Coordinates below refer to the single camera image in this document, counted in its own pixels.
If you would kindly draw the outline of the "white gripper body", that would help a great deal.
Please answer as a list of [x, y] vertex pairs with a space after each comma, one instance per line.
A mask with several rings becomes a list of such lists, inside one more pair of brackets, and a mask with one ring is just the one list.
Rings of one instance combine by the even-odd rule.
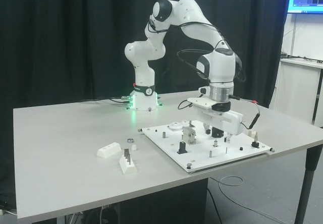
[[197, 119], [203, 124], [210, 125], [210, 129], [216, 128], [231, 135], [239, 135], [243, 131], [241, 126], [243, 115], [236, 111], [220, 112], [211, 108], [202, 109], [195, 107], [197, 110]]

